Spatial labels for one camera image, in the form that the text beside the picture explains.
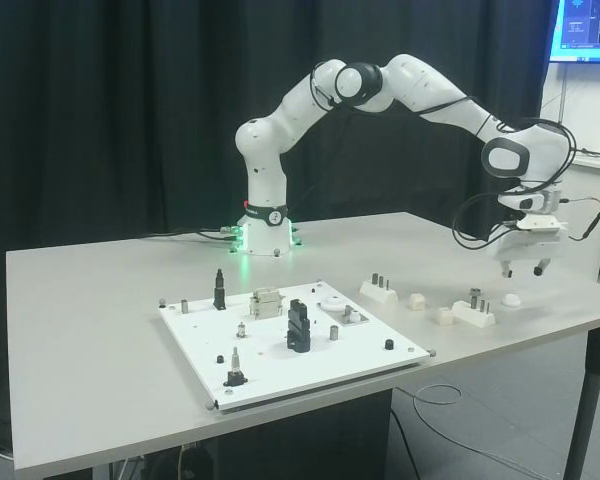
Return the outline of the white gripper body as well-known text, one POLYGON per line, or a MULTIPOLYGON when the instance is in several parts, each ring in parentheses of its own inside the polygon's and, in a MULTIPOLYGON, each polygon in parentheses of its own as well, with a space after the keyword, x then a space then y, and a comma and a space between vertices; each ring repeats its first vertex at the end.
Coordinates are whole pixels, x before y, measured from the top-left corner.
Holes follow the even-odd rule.
POLYGON ((509 230, 490 245, 490 257, 499 262, 553 260, 562 254, 564 238, 564 230, 509 230))

